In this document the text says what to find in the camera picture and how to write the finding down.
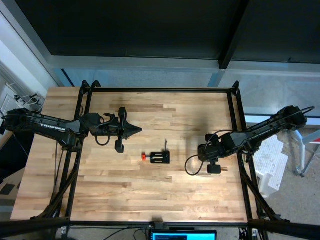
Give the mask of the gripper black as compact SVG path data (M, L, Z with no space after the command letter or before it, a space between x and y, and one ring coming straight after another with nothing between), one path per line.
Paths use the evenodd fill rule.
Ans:
M125 129L128 129L126 131L126 138L129 138L135 134L140 133L142 131L142 128L126 122L127 111L124 107L119 108L118 117L116 117L115 114L111 113L104 113L103 115L109 117L109 120L101 123L97 127L95 133L95 142L99 146L106 146L109 144L111 137L117 137L117 140L115 141L115 150L118 153L123 153L125 149L123 145L123 139L125 139ZM107 137L107 142L100 143L98 137Z
M220 155L220 142L216 134L207 134L205 136L206 143L197 147L198 159L206 164L206 171L209 175L220 174L221 166L217 164Z

